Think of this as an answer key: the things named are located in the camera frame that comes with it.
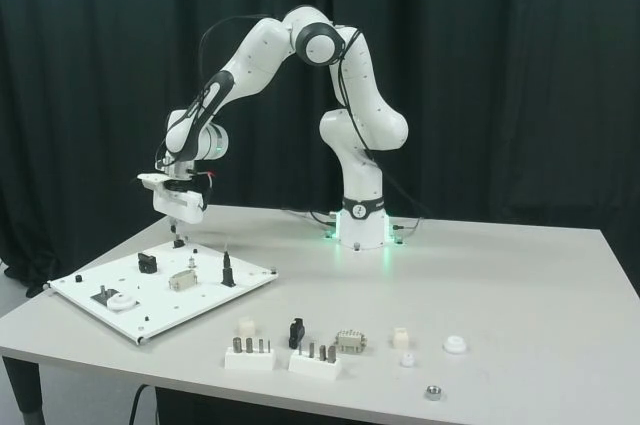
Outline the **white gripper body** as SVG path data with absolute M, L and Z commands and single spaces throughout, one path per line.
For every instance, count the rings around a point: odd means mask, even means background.
M 158 188 L 153 192 L 154 209 L 185 223 L 200 223 L 204 217 L 203 196 L 194 191 L 171 191 Z

